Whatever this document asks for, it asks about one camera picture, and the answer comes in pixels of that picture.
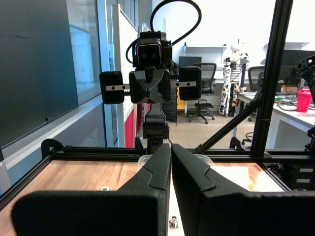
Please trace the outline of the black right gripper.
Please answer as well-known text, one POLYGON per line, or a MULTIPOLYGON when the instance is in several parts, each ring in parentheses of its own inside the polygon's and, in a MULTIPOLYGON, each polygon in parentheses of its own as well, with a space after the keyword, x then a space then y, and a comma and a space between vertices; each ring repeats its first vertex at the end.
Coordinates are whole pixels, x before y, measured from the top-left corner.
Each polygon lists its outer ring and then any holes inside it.
POLYGON ((166 103, 171 90, 180 89, 183 101, 201 97, 201 69, 198 66, 179 68, 178 75, 168 69, 138 70, 129 73, 129 83, 123 83, 121 71, 102 72, 99 75, 102 100, 105 104, 122 104, 125 96, 132 103, 166 103))

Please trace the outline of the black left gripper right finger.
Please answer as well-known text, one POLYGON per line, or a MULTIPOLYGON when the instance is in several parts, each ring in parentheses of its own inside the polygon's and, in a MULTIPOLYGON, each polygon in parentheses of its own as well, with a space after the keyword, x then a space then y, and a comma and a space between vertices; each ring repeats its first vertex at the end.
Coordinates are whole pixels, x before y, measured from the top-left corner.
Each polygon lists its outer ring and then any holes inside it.
POLYGON ((187 236, 312 236, 314 192, 250 192, 183 148, 172 177, 187 236))

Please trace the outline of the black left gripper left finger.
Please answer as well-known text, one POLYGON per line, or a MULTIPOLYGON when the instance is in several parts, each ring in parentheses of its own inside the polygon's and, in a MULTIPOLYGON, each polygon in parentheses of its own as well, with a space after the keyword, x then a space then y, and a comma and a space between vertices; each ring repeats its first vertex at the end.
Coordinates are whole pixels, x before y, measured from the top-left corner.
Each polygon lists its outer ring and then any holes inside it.
POLYGON ((165 236, 171 148, 161 145, 116 191, 36 191, 17 200, 19 236, 165 236))

